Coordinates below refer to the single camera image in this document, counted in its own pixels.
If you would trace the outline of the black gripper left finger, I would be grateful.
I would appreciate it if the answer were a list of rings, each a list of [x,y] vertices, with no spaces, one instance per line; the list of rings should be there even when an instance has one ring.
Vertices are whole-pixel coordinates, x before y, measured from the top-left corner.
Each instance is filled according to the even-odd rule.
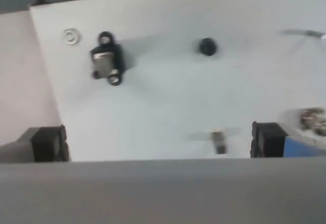
[[[1,146],[1,162],[69,162],[64,125],[31,127],[16,141]]]

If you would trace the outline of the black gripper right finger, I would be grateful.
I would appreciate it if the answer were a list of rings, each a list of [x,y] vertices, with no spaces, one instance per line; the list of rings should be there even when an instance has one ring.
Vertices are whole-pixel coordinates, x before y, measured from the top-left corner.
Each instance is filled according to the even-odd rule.
[[[325,157],[325,143],[276,122],[252,124],[251,158]]]

